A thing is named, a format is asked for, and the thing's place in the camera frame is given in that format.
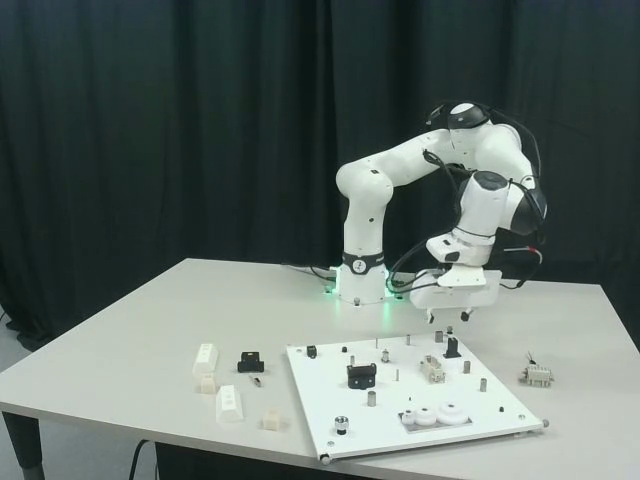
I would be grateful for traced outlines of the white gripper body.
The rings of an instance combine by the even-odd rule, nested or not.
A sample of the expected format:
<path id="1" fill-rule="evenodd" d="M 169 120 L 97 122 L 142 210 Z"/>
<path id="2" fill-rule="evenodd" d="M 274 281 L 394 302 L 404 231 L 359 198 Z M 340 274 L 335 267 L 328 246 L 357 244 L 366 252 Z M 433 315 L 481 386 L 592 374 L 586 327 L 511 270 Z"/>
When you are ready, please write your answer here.
<path id="1" fill-rule="evenodd" d="M 502 272 L 484 268 L 426 269 L 410 287 L 410 301 L 418 309 L 474 309 L 492 305 L 498 296 Z"/>

